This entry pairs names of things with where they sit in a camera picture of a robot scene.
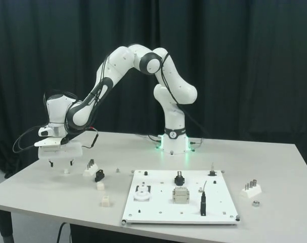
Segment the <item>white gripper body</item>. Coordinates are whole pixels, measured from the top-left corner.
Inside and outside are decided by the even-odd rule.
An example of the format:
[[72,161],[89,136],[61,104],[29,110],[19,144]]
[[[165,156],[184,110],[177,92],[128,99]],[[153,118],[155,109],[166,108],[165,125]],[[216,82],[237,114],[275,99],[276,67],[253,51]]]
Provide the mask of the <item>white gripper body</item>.
[[80,142],[69,142],[64,145],[41,146],[38,148],[39,159],[74,159],[82,156],[82,144]]

